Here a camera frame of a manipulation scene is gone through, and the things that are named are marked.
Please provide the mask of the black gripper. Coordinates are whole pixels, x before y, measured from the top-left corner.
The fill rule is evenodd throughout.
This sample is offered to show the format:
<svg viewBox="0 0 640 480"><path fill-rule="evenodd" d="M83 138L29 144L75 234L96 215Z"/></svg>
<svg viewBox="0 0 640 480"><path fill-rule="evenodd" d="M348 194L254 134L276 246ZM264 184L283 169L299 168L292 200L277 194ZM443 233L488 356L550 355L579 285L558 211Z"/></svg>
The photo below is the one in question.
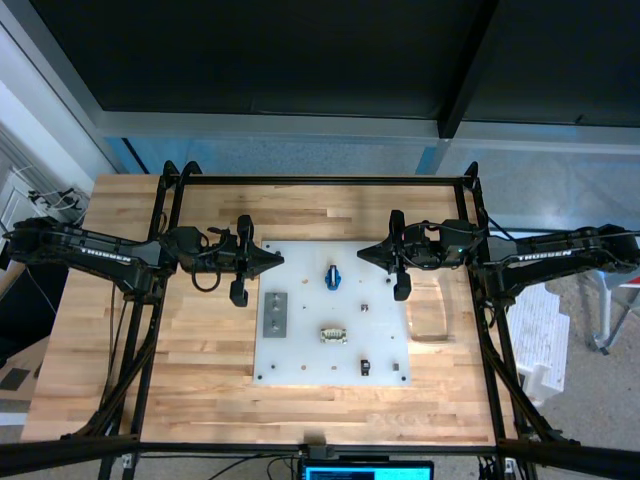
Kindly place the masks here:
<svg viewBox="0 0 640 480"><path fill-rule="evenodd" d="M392 272L396 274L394 299L406 301L412 291L411 278L408 273L410 267L431 271L440 267L440 251L436 241L427 235L424 223L405 224L404 213L392 210L389 221L392 240ZM386 273L390 272L390 239L387 238L375 245L367 246L357 251L357 257Z"/></svg>
<svg viewBox="0 0 640 480"><path fill-rule="evenodd" d="M217 227L209 227L207 231L219 236L218 243L209 248L207 262L216 273L235 275L230 284L230 300L236 307L246 307L248 292L244 283L248 276L249 258L256 261L249 265L249 277L256 278L267 270L282 265L284 257L264 250L253 242L254 225L249 215L238 217L236 234L232 234L229 229Z"/></svg>

